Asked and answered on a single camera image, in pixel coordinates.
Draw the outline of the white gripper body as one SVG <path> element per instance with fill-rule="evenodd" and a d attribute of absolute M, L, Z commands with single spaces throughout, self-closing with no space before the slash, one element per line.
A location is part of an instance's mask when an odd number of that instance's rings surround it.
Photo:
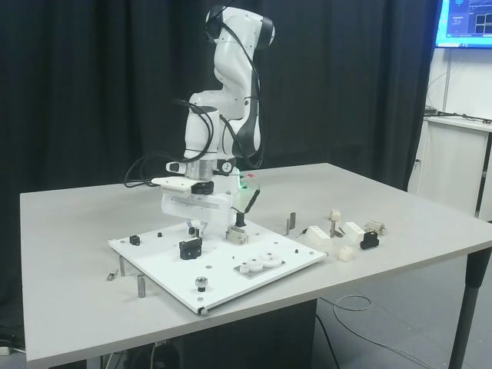
<path fill-rule="evenodd" d="M 164 191 L 161 209 L 165 214 L 179 218 L 210 223 L 214 226 L 228 226 L 233 221 L 232 194 L 197 195 Z"/>

